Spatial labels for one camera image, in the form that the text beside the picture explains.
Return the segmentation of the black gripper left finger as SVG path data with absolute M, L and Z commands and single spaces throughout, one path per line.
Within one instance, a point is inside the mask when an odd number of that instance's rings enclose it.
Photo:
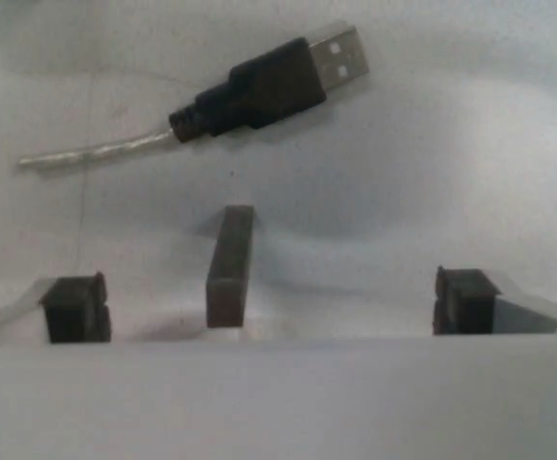
M 0 344 L 108 343 L 112 337 L 105 276 L 36 280 L 0 307 Z

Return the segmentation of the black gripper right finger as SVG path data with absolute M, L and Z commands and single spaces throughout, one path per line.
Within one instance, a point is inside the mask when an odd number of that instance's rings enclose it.
M 557 334 L 557 302 L 479 268 L 437 268 L 434 335 Z

